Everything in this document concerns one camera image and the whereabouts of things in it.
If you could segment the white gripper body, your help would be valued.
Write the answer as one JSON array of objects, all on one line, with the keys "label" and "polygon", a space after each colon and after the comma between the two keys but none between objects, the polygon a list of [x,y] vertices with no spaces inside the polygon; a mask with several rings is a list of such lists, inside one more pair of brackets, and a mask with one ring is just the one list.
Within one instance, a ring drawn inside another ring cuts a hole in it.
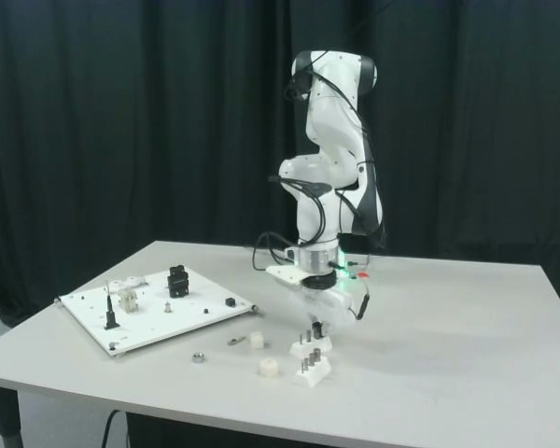
[{"label": "white gripper body", "polygon": [[292,287],[288,290],[288,298],[296,313],[310,323],[319,322],[326,327],[340,328],[356,322],[352,295],[335,287]]}]

